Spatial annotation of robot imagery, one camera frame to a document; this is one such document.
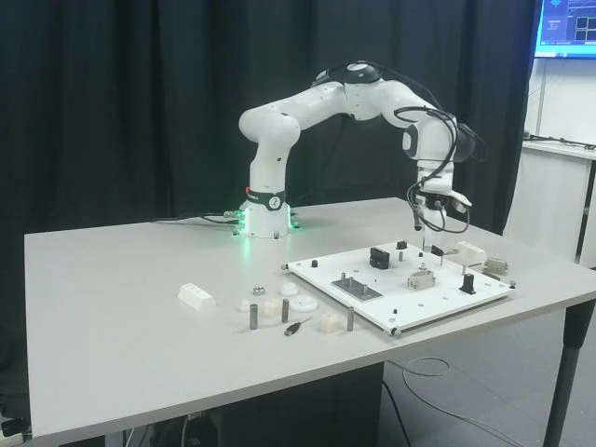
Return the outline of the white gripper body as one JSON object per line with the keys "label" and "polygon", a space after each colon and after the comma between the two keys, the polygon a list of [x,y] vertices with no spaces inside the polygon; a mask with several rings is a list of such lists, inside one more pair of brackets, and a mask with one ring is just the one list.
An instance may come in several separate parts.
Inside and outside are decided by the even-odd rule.
{"label": "white gripper body", "polygon": [[445,229],[446,215],[442,206],[423,207],[422,211],[423,224],[428,229]]}

